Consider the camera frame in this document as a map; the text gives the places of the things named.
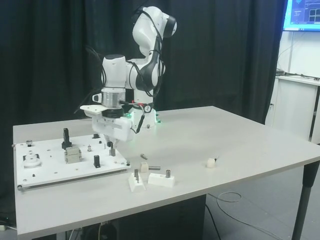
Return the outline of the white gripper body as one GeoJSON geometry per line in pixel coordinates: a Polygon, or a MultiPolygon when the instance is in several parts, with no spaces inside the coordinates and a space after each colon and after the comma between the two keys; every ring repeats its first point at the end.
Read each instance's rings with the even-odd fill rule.
{"type": "Polygon", "coordinates": [[[93,117],[92,129],[103,134],[110,141],[119,140],[122,142],[129,142],[134,138],[134,132],[131,130],[133,122],[126,117],[107,118],[107,117],[93,117]]]}

